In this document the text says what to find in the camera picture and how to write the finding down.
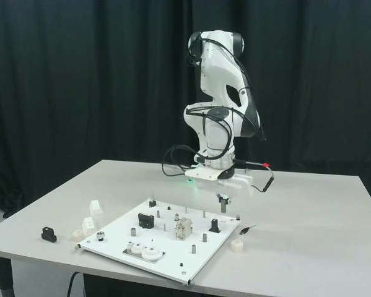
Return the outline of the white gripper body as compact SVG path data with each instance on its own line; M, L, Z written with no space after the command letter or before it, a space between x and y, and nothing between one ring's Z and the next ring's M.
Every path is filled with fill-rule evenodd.
M194 178L195 186L204 191L209 191L229 198L251 198L254 194L253 178L244 174L234 174L230 179L206 179Z

